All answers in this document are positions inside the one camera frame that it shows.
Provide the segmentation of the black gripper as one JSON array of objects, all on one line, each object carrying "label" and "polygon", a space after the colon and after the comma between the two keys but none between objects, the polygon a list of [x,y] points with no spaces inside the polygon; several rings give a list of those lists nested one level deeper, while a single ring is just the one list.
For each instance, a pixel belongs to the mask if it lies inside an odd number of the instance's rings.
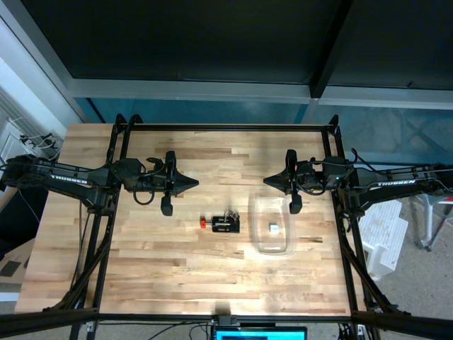
[{"label": "black gripper", "polygon": [[298,214],[302,209],[300,191],[311,196],[320,196],[325,193],[325,185],[316,174],[313,163],[297,161],[297,153],[293,149],[289,149],[286,153],[285,170],[264,178],[263,183],[284,194],[291,195],[289,204],[291,214]]},{"label": "black gripper", "polygon": [[154,168],[141,176],[142,190],[150,192],[152,199],[155,192],[162,192],[164,196],[161,199],[161,212],[164,216],[170,217],[173,215],[171,196],[174,195],[174,189],[176,189],[176,195],[180,195],[198,186],[199,181],[176,171],[176,153],[174,151],[166,153],[165,161],[156,157],[148,157],[146,161],[152,163]]}]

